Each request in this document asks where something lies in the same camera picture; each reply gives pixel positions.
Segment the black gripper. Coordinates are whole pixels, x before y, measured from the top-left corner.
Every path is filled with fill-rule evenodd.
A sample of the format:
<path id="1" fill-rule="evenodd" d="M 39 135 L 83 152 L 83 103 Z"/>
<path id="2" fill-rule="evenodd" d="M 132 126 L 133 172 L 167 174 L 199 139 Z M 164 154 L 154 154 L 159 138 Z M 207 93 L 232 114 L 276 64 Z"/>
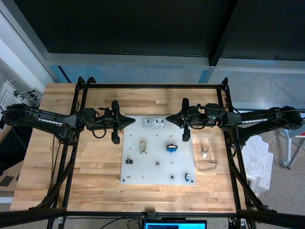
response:
<path id="1" fill-rule="evenodd" d="M 174 115 L 166 117 L 166 120 L 180 129 L 183 128 L 182 139 L 188 142 L 191 137 L 191 129 L 201 130 L 205 127 L 203 114 L 198 110 L 197 106 L 189 106 L 189 99 L 183 98 L 182 110 Z"/>
<path id="2" fill-rule="evenodd" d="M 106 136 L 107 130 L 111 129 L 111 140 L 116 145 L 120 143 L 118 130 L 122 131 L 127 126 L 135 123 L 134 118 L 126 117 L 122 114 L 119 114 L 119 111 L 120 108 L 118 101 L 112 101 L 112 109 L 105 109 L 101 124 L 102 130 L 104 130 L 103 137 Z"/>

